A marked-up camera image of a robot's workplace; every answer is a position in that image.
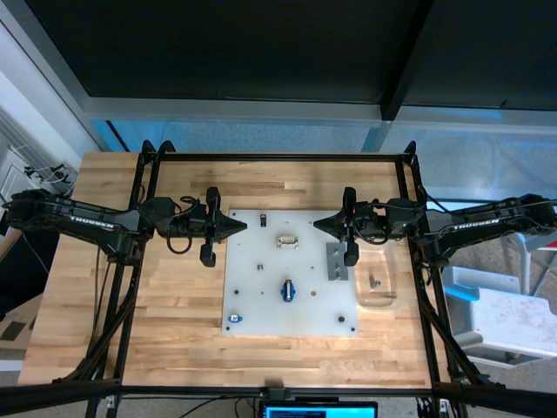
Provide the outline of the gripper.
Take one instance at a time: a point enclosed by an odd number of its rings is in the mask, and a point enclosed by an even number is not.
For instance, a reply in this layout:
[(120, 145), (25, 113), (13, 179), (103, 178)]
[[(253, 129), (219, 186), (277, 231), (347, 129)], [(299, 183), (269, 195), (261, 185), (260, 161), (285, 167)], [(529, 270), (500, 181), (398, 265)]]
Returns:
[(359, 245), (356, 237), (367, 240), (366, 232), (372, 224), (371, 207), (366, 202), (357, 202), (356, 190), (346, 187), (343, 194), (343, 209), (313, 222), (314, 227), (346, 243), (345, 266), (356, 266), (359, 260)]
[(216, 265), (216, 254), (213, 244), (216, 240), (221, 243), (236, 233), (247, 229), (246, 223), (230, 218), (220, 209), (221, 196), (218, 188), (209, 187), (206, 191), (205, 204), (200, 205), (193, 216), (194, 231), (205, 238), (205, 243), (200, 247), (200, 260), (204, 266)]

